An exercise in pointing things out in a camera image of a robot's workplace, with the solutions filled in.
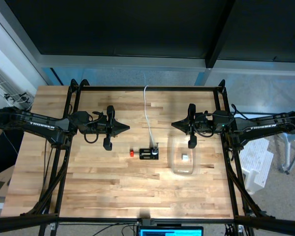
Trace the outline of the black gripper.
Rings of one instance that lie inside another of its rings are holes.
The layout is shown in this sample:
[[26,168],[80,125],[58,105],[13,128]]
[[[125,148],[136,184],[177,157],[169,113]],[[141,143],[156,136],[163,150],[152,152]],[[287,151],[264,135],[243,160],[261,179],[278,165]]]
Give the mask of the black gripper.
[[106,115],[104,115],[103,112],[100,113],[97,111],[92,113],[98,117],[88,123],[91,134],[96,134],[96,139],[92,141],[91,144],[97,142],[99,134],[105,134],[106,137],[103,140],[103,147],[105,150],[112,150],[113,144],[111,143],[111,138],[129,130],[130,126],[120,123],[115,119],[115,110],[113,106],[107,107]]
[[213,128],[209,124],[205,113],[196,113],[196,105],[189,104],[188,117],[172,122],[172,127],[182,131],[184,134],[189,134],[188,148],[194,149],[198,143],[196,134],[203,138],[213,136]]

